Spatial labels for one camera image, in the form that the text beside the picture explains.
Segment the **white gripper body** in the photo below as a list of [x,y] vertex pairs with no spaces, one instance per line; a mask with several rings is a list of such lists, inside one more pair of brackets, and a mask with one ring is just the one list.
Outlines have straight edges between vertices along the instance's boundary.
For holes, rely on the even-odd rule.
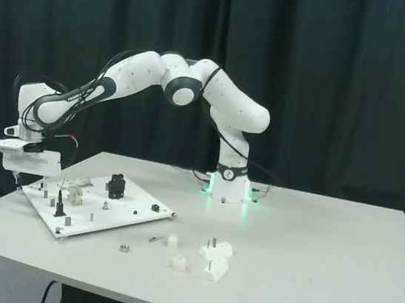
[[14,173],[55,177],[61,172],[61,154],[55,151],[27,152],[23,149],[0,148],[2,166]]

